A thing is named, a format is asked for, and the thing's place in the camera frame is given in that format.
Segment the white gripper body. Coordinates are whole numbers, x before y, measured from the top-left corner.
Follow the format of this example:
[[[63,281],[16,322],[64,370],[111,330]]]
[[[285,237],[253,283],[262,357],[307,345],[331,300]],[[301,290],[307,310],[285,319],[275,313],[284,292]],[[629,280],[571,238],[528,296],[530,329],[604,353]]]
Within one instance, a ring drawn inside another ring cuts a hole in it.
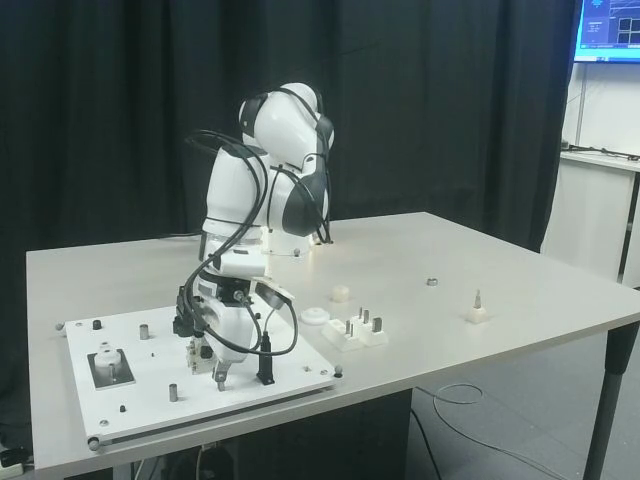
[[[252,347],[253,321],[245,301],[228,306],[218,299],[205,298],[200,306],[209,328],[219,337],[240,349]],[[226,346],[211,334],[207,334],[206,338],[215,356],[215,373],[227,373],[233,364],[242,363],[248,356]]]

